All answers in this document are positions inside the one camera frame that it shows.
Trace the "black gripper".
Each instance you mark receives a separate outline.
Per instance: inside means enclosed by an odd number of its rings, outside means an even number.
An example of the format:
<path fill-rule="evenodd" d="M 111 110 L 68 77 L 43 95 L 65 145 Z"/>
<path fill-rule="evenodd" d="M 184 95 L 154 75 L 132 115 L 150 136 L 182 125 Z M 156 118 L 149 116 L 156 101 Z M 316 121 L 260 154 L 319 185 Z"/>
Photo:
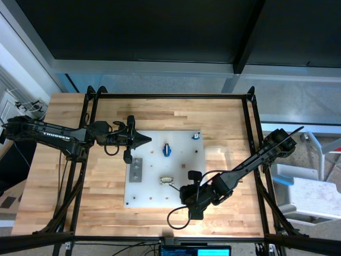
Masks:
<path fill-rule="evenodd" d="M 193 184 L 180 188 L 181 203 L 188 208 L 191 220 L 203 220 L 204 211 L 211 204 L 214 191 L 210 184 L 200 184 L 203 175 L 199 171 L 189 171 L 188 179 L 192 180 Z"/>
<path fill-rule="evenodd" d="M 135 130 L 135 118 L 133 115 L 128 116 L 127 128 L 119 134 L 118 138 L 120 139 L 120 145 L 126 147 L 123 153 L 123 159 L 126 164 L 132 163 L 133 158 L 131 155 L 131 149 L 133 148 L 133 142 L 134 148 L 137 148 L 152 141 L 150 137 Z"/>

